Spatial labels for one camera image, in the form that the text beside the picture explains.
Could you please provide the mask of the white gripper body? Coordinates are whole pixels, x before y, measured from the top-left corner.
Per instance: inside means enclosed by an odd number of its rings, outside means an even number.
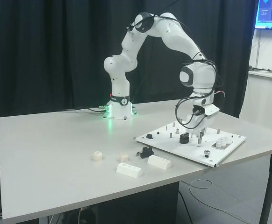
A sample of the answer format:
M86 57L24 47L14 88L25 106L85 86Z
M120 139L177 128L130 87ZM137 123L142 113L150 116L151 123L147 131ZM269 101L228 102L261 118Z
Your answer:
M188 115L185 120L186 131L197 134L208 126L208 117L205 114Z

